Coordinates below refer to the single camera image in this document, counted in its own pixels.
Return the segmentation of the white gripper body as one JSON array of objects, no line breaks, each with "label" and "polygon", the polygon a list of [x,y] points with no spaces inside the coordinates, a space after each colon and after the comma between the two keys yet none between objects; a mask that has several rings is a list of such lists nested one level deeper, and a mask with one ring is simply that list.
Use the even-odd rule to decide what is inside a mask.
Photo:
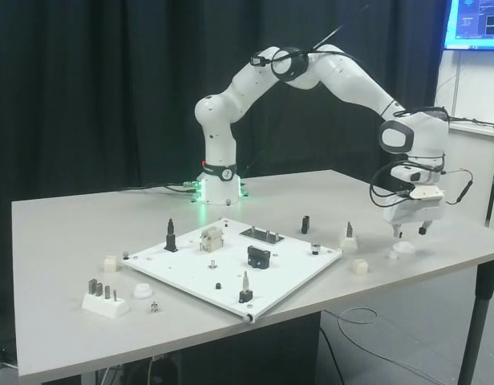
[{"label": "white gripper body", "polygon": [[383,208],[383,219],[392,225],[439,220],[445,211],[444,200],[405,200],[389,197]]}]

